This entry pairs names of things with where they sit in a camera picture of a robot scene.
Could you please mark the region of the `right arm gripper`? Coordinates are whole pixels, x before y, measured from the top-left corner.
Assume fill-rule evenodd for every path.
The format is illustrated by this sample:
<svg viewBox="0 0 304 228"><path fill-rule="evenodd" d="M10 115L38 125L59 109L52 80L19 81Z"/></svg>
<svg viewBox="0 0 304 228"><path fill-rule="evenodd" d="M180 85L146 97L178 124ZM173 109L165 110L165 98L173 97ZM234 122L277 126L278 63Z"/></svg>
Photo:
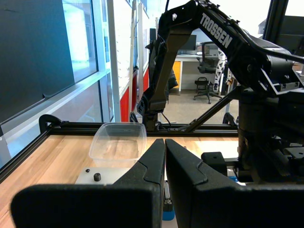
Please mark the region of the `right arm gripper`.
<svg viewBox="0 0 304 228"><path fill-rule="evenodd" d="M241 182L303 184L304 136L297 133L239 133L238 157L205 152L202 160L222 174L233 167Z"/></svg>

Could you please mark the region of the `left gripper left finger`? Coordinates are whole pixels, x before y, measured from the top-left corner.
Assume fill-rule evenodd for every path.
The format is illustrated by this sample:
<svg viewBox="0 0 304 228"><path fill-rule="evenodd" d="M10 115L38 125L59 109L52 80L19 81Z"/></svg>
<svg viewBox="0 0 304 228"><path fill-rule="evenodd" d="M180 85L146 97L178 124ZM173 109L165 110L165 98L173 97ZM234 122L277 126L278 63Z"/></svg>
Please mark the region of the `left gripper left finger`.
<svg viewBox="0 0 304 228"><path fill-rule="evenodd" d="M165 144L157 139L112 185L33 185L10 205L18 228L159 228Z"/></svg>

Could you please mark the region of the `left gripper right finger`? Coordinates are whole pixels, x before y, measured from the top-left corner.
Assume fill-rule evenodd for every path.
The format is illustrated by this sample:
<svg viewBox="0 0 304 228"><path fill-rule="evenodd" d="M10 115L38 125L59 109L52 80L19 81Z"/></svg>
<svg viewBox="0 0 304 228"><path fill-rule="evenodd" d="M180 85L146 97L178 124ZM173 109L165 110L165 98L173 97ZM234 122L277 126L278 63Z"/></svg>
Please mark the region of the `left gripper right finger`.
<svg viewBox="0 0 304 228"><path fill-rule="evenodd" d="M180 228L301 228L303 185L242 186L172 139L166 172Z"/></svg>

